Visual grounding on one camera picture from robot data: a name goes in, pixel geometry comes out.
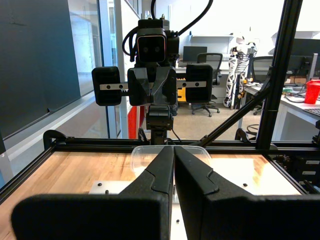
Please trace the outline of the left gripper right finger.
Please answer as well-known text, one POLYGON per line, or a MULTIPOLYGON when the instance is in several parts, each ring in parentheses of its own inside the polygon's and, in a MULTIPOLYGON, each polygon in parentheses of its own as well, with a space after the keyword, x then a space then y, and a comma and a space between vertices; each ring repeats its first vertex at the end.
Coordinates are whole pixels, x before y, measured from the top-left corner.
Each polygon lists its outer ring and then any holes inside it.
POLYGON ((253 195, 185 150, 174 148, 174 177, 190 240, 317 240, 320 197, 253 195))

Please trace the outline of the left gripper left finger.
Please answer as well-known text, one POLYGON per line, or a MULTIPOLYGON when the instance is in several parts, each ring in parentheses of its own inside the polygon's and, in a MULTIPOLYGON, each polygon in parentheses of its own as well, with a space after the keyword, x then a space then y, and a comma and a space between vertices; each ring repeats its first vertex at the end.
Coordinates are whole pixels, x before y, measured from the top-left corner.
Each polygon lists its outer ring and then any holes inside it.
POLYGON ((168 240, 174 149, 164 147, 118 194, 39 194, 11 214, 18 240, 168 240))

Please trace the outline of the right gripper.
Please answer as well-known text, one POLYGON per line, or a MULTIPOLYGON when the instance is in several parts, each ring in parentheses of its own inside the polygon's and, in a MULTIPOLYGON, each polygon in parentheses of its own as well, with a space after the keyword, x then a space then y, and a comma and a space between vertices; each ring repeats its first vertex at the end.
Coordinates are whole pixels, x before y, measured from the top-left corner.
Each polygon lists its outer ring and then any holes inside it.
POLYGON ((172 66, 130 68, 127 81, 122 82, 116 66, 92 70, 95 101, 99 106, 117 106, 123 97, 131 106, 175 105, 178 89, 185 89, 188 103, 208 103, 213 88, 213 68, 208 64, 190 64, 185 73, 172 66))

